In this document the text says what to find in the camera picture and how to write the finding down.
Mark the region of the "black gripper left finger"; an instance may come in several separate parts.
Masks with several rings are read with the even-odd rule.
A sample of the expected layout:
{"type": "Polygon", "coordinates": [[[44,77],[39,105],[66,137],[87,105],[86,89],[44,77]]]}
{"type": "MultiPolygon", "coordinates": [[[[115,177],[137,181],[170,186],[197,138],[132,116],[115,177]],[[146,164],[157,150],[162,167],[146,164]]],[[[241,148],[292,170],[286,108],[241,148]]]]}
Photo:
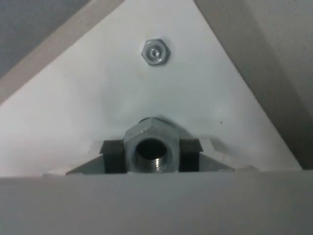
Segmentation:
{"type": "Polygon", "coordinates": [[[66,175],[123,173],[125,173],[125,153],[122,140],[94,142],[87,156],[75,162],[66,171],[66,175]]]}

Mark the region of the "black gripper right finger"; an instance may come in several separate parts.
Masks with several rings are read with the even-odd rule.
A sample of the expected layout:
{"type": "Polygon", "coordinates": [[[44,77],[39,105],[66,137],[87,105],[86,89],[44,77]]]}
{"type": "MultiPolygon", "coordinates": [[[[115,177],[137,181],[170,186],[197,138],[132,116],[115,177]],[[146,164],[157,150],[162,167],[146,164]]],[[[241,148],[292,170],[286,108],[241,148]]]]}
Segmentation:
{"type": "Polygon", "coordinates": [[[205,155],[199,139],[179,141],[179,172],[235,171],[234,168],[205,155]]]}

